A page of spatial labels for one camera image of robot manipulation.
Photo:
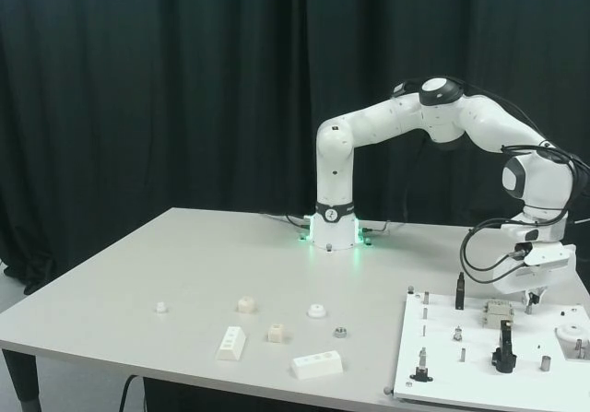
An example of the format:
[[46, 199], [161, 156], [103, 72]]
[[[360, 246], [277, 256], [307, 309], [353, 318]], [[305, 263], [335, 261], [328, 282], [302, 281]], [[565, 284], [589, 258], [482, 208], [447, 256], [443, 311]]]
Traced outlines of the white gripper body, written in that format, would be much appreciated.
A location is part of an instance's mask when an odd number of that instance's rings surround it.
[[544, 291], [576, 276], [576, 246], [517, 243], [492, 270], [492, 286], [503, 294]]

